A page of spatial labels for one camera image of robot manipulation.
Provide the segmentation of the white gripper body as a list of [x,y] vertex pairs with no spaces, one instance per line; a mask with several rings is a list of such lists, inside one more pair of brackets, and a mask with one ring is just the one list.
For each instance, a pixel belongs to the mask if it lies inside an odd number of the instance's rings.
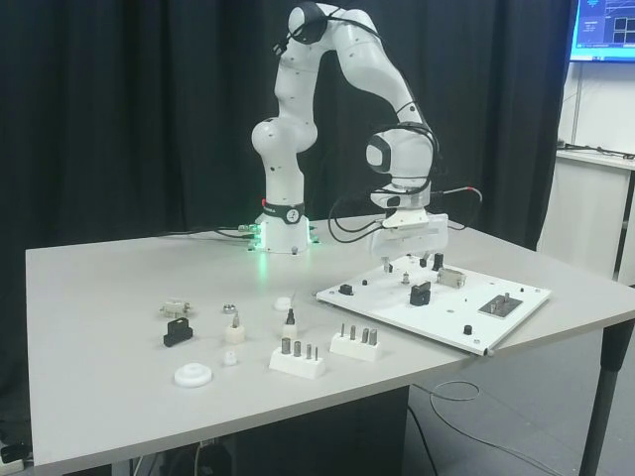
[[445,213],[395,212],[380,221],[380,229],[369,241],[369,252],[390,260],[404,255],[423,255],[442,251],[448,242],[448,217]]

